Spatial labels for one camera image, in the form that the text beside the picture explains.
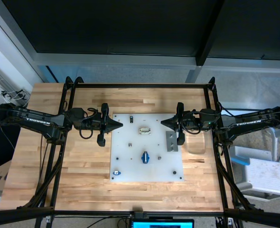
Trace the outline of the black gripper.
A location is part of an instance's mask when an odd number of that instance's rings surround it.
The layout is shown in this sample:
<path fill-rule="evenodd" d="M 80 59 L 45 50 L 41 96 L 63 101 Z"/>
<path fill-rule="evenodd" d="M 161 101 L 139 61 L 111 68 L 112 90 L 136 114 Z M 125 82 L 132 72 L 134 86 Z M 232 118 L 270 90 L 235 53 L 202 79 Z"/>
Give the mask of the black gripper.
<path fill-rule="evenodd" d="M 90 116 L 88 116 L 88 120 L 86 121 L 88 130 L 91 131 L 91 135 L 93 135 L 94 131 L 99 131 L 100 133 L 97 136 L 97 143 L 100 147 L 105 146 L 105 138 L 104 134 L 106 133 L 106 125 L 107 125 L 107 117 L 108 117 L 108 133 L 123 127 L 122 123 L 113 120 L 108 116 L 109 107 L 107 103 L 103 103 L 101 106 L 101 111 L 99 112 L 95 108 L 88 108 L 89 112 L 92 112 Z"/>
<path fill-rule="evenodd" d="M 183 131 L 191 135 L 198 134 L 198 132 L 194 132 L 194 130 L 198 130 L 198 123 L 196 122 L 193 114 L 194 113 L 191 111 L 184 111 L 184 104 L 182 102 L 178 102 L 177 117 L 173 116 L 160 122 L 163 126 L 171 129 L 172 131 L 178 132 L 178 145 L 183 145 L 185 143 L 185 134 Z"/>

